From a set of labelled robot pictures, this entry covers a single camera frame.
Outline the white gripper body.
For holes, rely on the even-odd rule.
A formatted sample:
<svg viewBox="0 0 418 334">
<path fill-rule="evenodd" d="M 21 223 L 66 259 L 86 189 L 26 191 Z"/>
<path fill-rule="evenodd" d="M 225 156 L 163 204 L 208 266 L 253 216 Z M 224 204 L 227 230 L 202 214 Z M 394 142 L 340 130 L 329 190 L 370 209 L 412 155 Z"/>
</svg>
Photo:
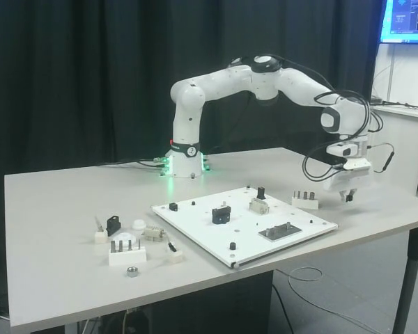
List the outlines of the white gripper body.
<svg viewBox="0 0 418 334">
<path fill-rule="evenodd" d="M 323 182 L 326 191 L 347 191 L 371 185 L 371 169 L 335 170 Z"/>
</svg>

